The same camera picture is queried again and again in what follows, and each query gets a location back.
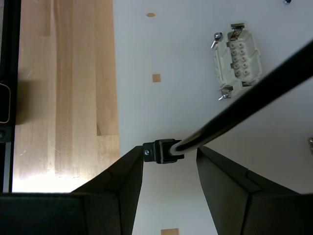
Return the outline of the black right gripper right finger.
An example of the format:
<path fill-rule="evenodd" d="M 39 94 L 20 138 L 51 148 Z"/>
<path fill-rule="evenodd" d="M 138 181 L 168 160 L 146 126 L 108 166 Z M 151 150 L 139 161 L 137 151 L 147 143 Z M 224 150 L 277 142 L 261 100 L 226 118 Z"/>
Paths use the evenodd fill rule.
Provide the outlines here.
<path fill-rule="evenodd" d="M 277 184 L 208 148 L 197 149 L 202 190 L 220 235 L 311 235 L 313 196 Z"/>

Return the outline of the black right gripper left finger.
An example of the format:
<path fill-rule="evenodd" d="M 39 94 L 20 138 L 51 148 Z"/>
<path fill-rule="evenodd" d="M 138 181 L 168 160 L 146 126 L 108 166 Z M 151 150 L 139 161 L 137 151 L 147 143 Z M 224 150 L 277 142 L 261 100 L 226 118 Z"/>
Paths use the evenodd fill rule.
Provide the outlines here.
<path fill-rule="evenodd" d="M 130 235 L 143 176 L 136 146 L 70 193 L 3 193 L 3 235 Z"/>

